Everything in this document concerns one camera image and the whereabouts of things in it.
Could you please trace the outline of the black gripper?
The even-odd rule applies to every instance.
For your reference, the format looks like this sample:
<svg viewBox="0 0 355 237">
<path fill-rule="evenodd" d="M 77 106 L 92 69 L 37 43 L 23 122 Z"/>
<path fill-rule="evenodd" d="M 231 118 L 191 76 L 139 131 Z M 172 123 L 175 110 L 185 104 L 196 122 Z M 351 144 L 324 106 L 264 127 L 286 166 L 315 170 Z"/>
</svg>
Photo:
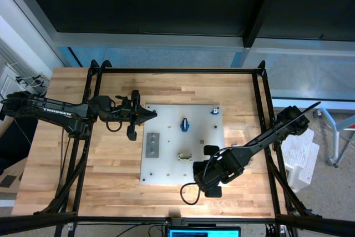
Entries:
<svg viewBox="0 0 355 237">
<path fill-rule="evenodd" d="M 230 147 L 220 149 L 215 145 L 206 145 L 203 152 L 209 158 L 193 163 L 194 181 L 207 198 L 222 197 L 222 187 L 219 184 L 228 176 L 227 170 L 221 163 L 221 158 L 228 149 Z"/>
<path fill-rule="evenodd" d="M 136 140 L 137 132 L 135 131 L 135 127 L 156 118 L 158 115 L 156 111 L 151 111 L 141 106 L 138 90 L 132 91 L 131 99 L 120 95 L 116 95 L 115 97 L 121 100 L 121 104 L 114 109 L 115 116 L 119 118 L 120 123 L 130 123 L 127 127 L 126 135 L 129 140 Z"/>
</svg>

